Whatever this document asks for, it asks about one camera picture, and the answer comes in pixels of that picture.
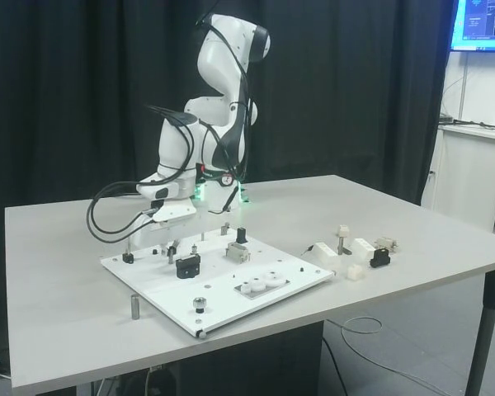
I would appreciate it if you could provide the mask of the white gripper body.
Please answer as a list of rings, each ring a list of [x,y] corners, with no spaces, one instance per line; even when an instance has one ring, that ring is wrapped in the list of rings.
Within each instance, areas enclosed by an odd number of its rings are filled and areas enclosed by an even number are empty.
[[[158,208],[142,210],[130,236],[133,247],[149,248],[168,244],[206,231],[210,222],[209,205],[201,200],[166,200]]]

